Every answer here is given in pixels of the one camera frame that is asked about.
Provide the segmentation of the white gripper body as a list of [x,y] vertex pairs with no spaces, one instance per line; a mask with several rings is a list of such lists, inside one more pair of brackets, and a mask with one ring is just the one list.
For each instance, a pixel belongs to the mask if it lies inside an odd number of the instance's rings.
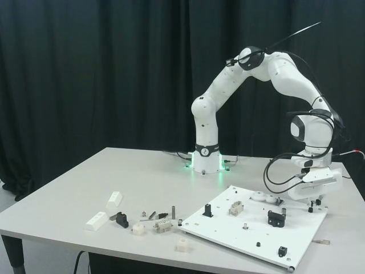
[[293,200],[316,200],[321,195],[342,188],[342,169],[311,168],[302,178],[302,183],[290,189],[288,195]]

